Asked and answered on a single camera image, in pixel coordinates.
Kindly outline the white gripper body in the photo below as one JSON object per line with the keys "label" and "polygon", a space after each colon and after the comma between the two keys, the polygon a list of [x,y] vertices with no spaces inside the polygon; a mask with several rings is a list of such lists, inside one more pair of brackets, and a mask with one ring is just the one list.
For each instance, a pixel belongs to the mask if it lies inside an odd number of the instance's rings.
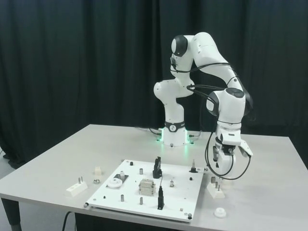
{"label": "white gripper body", "polygon": [[227,155],[224,152],[218,153],[218,175],[220,178],[234,179],[236,178],[234,169],[236,164],[236,155]]}

